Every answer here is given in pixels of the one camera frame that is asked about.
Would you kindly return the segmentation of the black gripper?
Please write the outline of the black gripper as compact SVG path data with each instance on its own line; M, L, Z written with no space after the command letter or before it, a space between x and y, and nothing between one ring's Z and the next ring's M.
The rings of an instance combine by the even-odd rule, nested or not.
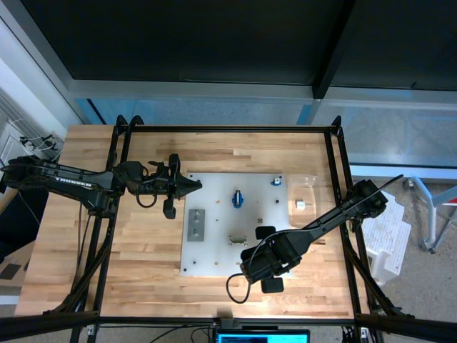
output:
M241 253L241 271L248 281L249 286L260 282L264 294L279 293L284 290L283 279L277 277L274 264L278 261L273 252L276 228L273 226L260 226L255 229L257 245L245 249Z
M180 174L180 169L181 162L178 154L171 154L169 156L169 165L162 167L160 176L156 180L156 193L158 195L166 195L163 213L167 219L176 218L174 200L179 199L179 176L180 183L186 186L180 190L180 198L202 188L199 179L185 177L183 174Z

